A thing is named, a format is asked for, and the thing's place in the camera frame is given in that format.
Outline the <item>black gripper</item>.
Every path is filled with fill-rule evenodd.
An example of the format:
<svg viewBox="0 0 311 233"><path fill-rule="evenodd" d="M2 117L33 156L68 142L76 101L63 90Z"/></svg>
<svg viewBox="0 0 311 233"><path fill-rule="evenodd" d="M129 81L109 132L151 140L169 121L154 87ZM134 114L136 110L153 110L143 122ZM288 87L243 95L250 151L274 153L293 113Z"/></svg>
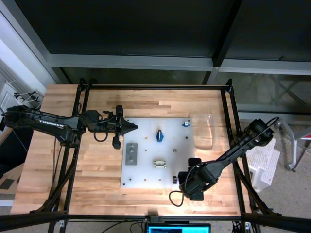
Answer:
<svg viewBox="0 0 311 233"><path fill-rule="evenodd" d="M114 133L115 136L113 137L112 140L112 146L114 149L120 149L121 148L120 136L125 135L131 131L137 130L138 126L123 118L123 107L121 105L116 106L115 114L110 111L103 111L103 114L106 114L107 118L100 119L95 128L95 134L105 133L105 138L99 140L95 135L95 140L97 142L104 142L107 140L109 133Z"/></svg>
<svg viewBox="0 0 311 233"><path fill-rule="evenodd" d="M200 158L188 159L188 170L178 173L179 189L184 197L191 201L203 201L204 193L202 188L205 186L203 181L199 181L199 177L195 177L196 171L199 169L202 160Z"/></svg>

